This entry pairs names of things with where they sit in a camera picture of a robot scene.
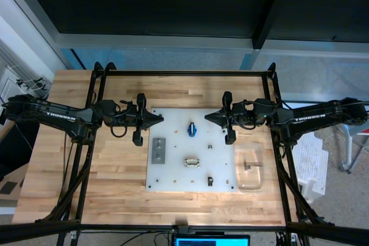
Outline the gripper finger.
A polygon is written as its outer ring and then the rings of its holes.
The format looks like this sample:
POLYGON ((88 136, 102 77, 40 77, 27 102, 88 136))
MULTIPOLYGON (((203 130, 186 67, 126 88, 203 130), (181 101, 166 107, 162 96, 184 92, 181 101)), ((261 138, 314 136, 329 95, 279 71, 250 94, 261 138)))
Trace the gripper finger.
POLYGON ((159 124, 161 122, 163 122, 164 119, 148 119, 145 121, 145 129, 149 129, 151 128, 152 126, 156 125, 156 124, 159 124))
POLYGON ((223 118, 224 117, 224 110, 221 109, 219 111, 210 113, 208 115, 205 115, 205 119, 217 119, 217 118, 223 118))
POLYGON ((224 128, 224 118, 205 118, 205 120, 224 128))
POLYGON ((154 113, 145 110, 145 119, 146 120, 163 120, 164 118, 160 115, 156 115, 154 113))

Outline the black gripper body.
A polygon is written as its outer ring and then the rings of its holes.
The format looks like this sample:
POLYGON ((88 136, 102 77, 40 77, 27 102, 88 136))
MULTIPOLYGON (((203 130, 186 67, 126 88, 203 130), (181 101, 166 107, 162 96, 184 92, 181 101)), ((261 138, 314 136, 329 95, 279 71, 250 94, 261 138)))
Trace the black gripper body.
POLYGON ((232 145, 236 141, 236 131, 233 129, 233 126, 237 125, 244 130, 251 130, 251 120, 247 117, 247 110, 244 102, 232 103, 231 92, 224 92, 222 104, 224 110, 222 129, 227 131, 225 135, 225 144, 232 145))
POLYGON ((144 110, 146 108, 146 97, 143 93, 137 95, 136 104, 132 101, 126 103, 126 111, 124 112, 124 123, 127 127, 134 127, 132 141, 136 146, 143 145, 143 137, 141 131, 144 120, 144 110))

